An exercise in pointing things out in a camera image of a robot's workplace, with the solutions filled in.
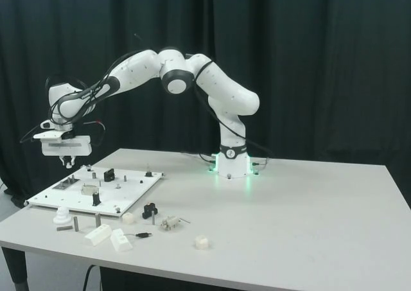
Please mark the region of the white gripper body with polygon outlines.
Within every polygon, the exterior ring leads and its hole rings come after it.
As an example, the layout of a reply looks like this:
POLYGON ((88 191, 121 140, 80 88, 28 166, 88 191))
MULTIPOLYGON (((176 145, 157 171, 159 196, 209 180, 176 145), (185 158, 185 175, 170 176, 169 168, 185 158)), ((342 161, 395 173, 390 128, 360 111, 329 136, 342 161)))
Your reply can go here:
POLYGON ((92 152, 89 136, 71 139, 42 139, 42 153, 45 156, 88 156, 92 152))

